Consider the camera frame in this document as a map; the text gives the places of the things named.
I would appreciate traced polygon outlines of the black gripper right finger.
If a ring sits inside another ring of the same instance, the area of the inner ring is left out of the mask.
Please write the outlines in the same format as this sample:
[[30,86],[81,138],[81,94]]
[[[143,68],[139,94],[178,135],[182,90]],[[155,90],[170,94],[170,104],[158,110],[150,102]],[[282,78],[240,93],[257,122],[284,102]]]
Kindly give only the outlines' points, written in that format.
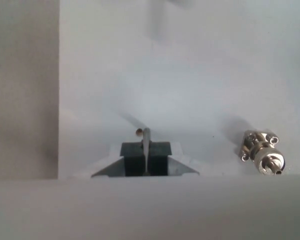
[[200,163],[185,155],[179,142],[152,141],[149,144],[147,171],[155,177],[199,176]]

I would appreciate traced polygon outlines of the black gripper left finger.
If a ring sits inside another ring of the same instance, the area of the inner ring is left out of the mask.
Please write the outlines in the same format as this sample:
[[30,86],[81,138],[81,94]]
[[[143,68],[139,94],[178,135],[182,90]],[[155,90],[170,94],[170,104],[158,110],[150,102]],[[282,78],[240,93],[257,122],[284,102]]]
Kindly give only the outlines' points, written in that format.
[[76,173],[77,178],[140,177],[145,170],[143,154],[121,156],[122,144],[110,146],[109,154]]

